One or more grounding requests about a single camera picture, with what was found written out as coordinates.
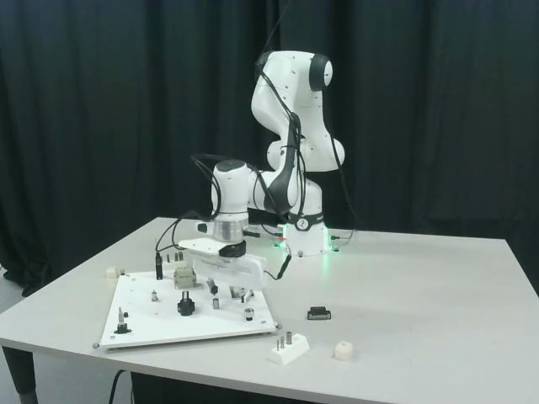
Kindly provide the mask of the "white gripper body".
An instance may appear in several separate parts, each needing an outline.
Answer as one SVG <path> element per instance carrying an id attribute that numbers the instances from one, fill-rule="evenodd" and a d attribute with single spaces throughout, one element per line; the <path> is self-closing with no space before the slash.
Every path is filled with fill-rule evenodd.
<path id="1" fill-rule="evenodd" d="M 268 283 L 264 273 L 267 259 L 260 256 L 245 254 L 239 258 L 224 258 L 193 254 L 192 261 L 198 276 L 213 279 L 217 283 L 247 290 L 263 290 Z"/>

